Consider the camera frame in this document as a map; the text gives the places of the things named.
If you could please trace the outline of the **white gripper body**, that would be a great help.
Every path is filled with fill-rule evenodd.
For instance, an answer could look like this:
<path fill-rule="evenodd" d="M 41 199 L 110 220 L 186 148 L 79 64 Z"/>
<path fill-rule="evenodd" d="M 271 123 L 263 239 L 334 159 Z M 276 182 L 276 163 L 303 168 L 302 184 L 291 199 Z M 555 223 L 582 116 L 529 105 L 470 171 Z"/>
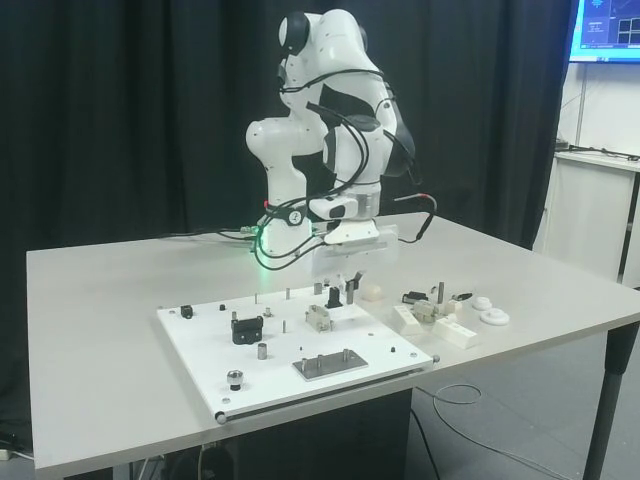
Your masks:
<path fill-rule="evenodd" d="M 356 273 L 393 264 L 398 256 L 396 225 L 340 225 L 322 236 L 322 245 L 312 252 L 310 272 L 314 277 Z"/>

